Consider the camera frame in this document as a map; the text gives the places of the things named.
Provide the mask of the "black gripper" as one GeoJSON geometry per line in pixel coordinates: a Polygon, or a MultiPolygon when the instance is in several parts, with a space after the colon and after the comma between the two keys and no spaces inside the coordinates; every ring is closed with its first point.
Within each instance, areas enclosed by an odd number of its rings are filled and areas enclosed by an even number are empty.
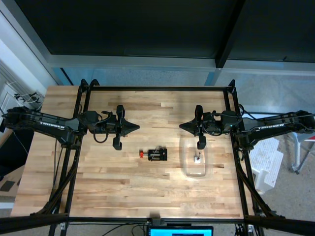
{"type": "Polygon", "coordinates": [[[216,112],[204,113],[203,107],[201,105],[197,105],[195,108],[195,118],[179,125],[182,130],[191,133],[195,137],[198,136],[198,150],[203,150],[206,146],[206,137],[204,136],[205,133],[214,137],[217,137],[221,134],[221,129],[217,127],[218,123],[214,118],[215,113],[216,112]]]}
{"type": "Polygon", "coordinates": [[[106,131],[108,134],[115,134],[113,138],[113,147],[115,150],[122,150],[121,136],[125,137],[129,133],[140,128],[139,125],[127,121],[125,118],[125,109],[123,105],[118,105],[116,115],[113,112],[108,112],[106,118],[106,131]]]}

